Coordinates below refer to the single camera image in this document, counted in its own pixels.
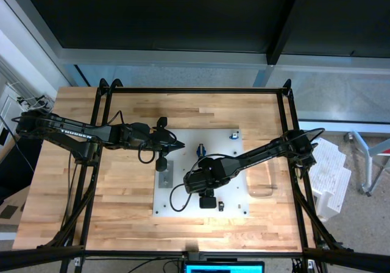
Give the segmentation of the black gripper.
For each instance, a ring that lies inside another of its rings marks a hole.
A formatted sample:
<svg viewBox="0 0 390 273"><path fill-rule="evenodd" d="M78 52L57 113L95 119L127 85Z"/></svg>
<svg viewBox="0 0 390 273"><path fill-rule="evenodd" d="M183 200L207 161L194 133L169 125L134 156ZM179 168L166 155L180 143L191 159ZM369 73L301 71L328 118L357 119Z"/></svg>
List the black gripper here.
<svg viewBox="0 0 390 273"><path fill-rule="evenodd" d="M170 152L174 152L185 148L185 144L177 139L176 136L170 137L169 132L165 129L168 125L167 117L161 117L157 121L157 126L154 131L151 132L151 128L147 124L134 123L133 135L137 137L141 143L138 145L138 159L143 164L152 163L158 152L158 159L155 163L155 169L158 172L163 172L167 169L168 161L165 159L163 150L165 147L169 147ZM144 161L141 158L142 151L152 151L153 155L149 161Z"/></svg>
<svg viewBox="0 0 390 273"><path fill-rule="evenodd" d="M198 169L187 172L183 178L185 190L199 195L201 209L214 209L217 207L214 190L228 184L222 160L200 159L196 166Z"/></svg>

